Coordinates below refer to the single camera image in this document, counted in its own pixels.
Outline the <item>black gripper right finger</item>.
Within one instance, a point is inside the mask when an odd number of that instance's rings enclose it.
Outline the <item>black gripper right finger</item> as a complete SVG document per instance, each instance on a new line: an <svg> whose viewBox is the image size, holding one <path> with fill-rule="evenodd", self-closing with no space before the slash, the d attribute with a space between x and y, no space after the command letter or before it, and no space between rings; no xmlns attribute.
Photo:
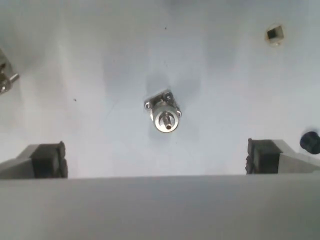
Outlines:
<svg viewBox="0 0 320 240"><path fill-rule="evenodd" d="M249 138L245 170L248 175L318 173L320 160L294 151L284 140Z"/></svg>

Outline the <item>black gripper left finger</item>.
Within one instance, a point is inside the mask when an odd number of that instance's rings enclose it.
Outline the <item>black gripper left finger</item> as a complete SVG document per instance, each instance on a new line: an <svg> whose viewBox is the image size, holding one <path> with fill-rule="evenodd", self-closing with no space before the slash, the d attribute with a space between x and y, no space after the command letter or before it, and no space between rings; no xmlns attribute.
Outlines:
<svg viewBox="0 0 320 240"><path fill-rule="evenodd" d="M0 164L1 179L67 179L66 145L42 143L28 145L17 157Z"/></svg>

